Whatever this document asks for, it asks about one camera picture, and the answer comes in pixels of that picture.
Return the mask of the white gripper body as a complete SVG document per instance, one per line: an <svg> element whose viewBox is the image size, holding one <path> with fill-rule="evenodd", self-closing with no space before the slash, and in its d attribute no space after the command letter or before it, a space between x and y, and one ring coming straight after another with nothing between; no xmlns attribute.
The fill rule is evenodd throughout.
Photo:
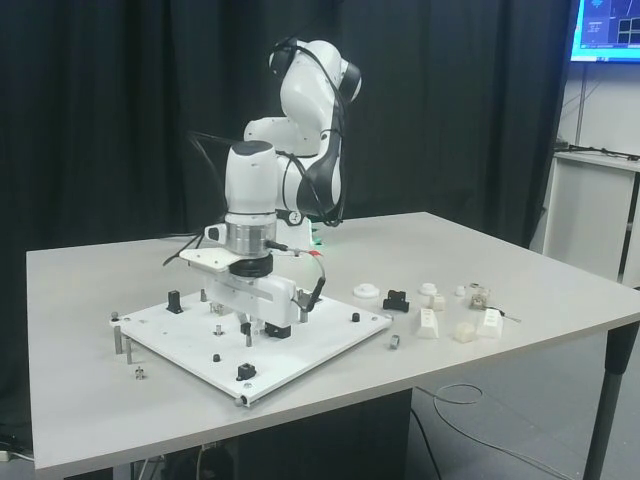
<svg viewBox="0 0 640 480"><path fill-rule="evenodd" d="M292 324L297 321L294 302L296 285L276 275L248 279L228 273L207 275L208 298L247 316L269 324Z"/></svg>

